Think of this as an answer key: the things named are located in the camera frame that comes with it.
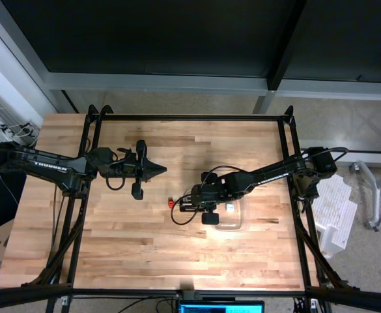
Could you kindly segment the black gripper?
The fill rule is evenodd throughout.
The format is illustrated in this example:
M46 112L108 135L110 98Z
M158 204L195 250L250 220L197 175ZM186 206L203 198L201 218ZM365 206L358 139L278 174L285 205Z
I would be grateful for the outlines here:
M215 210L223 197L223 183L213 172L203 172L201 179L202 183L191 189L191 207L196 212L202 212L202 224L217 226L219 214Z
M131 149L118 148L117 151L124 154L123 158L117 158L107 168L107 187L110 190L118 191L125 185L127 178L135 179L132 184L132 196L135 200L143 199L143 189L141 183L144 180L144 159L147 156L147 145L144 140L139 140L135 147L136 152L133 153ZM146 171L146 181L161 175L167 171L165 166L153 163L146 158L146 168L152 169ZM121 178L122 183L119 187L112 187L110 185L110 178Z

